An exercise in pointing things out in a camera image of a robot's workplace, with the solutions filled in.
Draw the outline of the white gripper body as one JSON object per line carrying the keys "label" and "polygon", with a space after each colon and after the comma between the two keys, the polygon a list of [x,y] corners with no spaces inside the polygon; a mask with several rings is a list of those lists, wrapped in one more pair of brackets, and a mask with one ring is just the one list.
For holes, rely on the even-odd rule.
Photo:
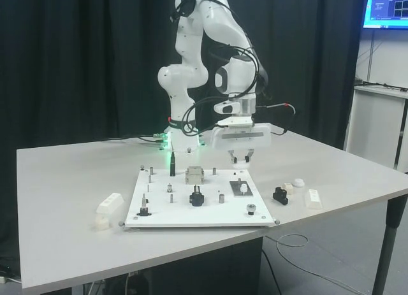
{"label": "white gripper body", "polygon": [[256,123],[250,127],[216,127],[210,144],[214,149],[254,149],[271,144],[271,123]]}

